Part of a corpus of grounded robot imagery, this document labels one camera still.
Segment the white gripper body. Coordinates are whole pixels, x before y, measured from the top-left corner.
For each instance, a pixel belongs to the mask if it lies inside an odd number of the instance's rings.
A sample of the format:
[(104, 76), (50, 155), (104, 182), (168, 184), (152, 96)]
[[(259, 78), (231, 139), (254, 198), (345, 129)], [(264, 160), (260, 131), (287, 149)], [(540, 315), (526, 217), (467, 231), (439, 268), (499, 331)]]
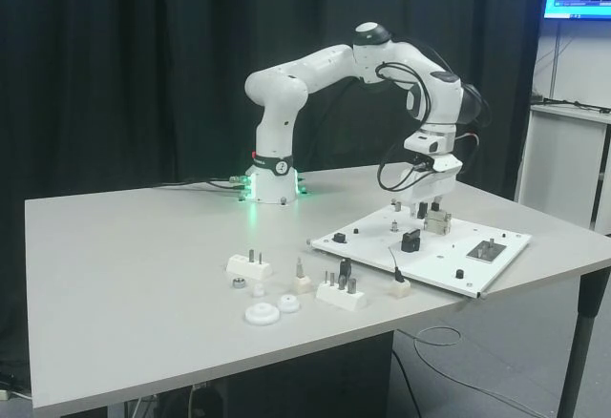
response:
[(402, 201), (407, 204), (430, 202), (443, 198), (453, 191), (460, 168), (444, 172), (414, 172), (402, 191)]

